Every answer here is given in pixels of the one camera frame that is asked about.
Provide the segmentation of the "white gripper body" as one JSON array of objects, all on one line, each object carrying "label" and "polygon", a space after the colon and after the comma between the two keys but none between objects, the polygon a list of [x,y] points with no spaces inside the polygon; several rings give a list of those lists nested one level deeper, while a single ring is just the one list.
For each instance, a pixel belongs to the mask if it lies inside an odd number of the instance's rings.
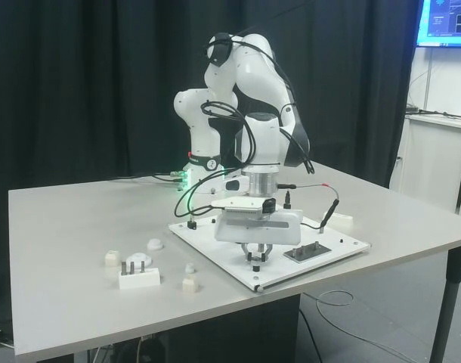
[{"label": "white gripper body", "polygon": [[299,209],[278,209],[260,216],[225,210],[217,218],[214,237],[237,244],[298,245],[302,220],[303,212]]}]

